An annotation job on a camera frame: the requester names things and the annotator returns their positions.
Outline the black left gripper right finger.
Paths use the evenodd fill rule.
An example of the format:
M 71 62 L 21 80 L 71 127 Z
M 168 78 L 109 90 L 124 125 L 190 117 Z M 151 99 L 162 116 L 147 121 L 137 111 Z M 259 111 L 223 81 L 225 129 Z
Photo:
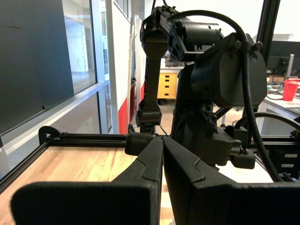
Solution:
M 178 225 L 296 225 L 300 185 L 237 183 L 169 137 L 164 170 Z

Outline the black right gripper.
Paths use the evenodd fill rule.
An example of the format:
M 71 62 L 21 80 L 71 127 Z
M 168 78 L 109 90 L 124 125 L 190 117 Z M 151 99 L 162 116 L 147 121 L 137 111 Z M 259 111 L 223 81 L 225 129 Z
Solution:
M 191 167 L 200 162 L 224 166 L 231 161 L 237 168 L 253 168 L 255 156 L 246 149 L 247 131 L 218 127 L 217 114 L 192 93 L 186 73 L 180 72 L 172 131 L 164 139 L 165 163 Z

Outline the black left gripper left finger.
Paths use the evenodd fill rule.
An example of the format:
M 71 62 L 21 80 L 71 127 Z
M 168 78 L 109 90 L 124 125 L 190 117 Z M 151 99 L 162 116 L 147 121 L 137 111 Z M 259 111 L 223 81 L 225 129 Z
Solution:
M 163 141 L 154 137 L 111 182 L 35 182 L 10 207 L 18 225 L 157 225 Z

